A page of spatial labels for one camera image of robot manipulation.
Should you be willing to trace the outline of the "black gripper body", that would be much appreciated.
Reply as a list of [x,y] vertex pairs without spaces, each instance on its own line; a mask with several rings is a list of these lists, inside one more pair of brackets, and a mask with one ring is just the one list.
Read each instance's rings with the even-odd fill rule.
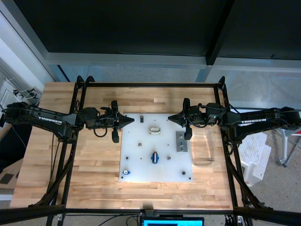
[[111,133],[111,138],[114,143],[119,142],[119,135],[118,135],[118,126],[119,126],[119,117],[118,117],[118,103],[116,100],[111,102],[111,108],[109,107],[102,107],[102,110],[105,110],[105,113],[100,116],[100,125],[101,128],[104,127],[105,133],[100,138],[103,138],[107,135],[108,128],[113,128]]
[[185,98],[183,101],[183,110],[185,126],[184,139],[190,140],[192,138],[192,128],[190,126],[192,125],[196,128],[204,128],[205,119],[200,111],[200,107],[191,106],[188,98]]

